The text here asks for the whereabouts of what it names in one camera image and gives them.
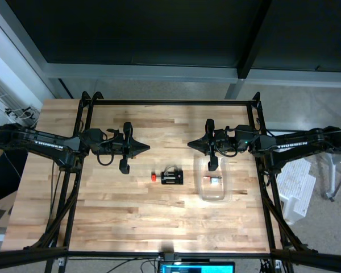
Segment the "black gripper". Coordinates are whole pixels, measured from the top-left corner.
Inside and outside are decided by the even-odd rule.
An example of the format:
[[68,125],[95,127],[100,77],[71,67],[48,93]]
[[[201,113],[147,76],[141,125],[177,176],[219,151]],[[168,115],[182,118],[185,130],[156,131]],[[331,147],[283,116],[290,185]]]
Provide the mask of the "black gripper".
[[228,129],[229,127],[216,130],[214,120],[207,119],[206,135],[199,139],[188,142],[188,147],[209,156],[209,171],[216,171],[219,166],[218,158],[215,155],[216,152],[226,158],[233,158],[236,156],[235,143],[232,138],[228,136]]
[[122,159],[119,162],[119,170],[122,174],[128,175],[130,173],[130,165],[128,160],[133,156],[137,156],[142,152],[150,149],[150,146],[138,142],[132,137],[133,127],[131,122],[125,122],[123,125],[123,133],[116,130],[113,136],[111,149],[114,155],[121,155]]

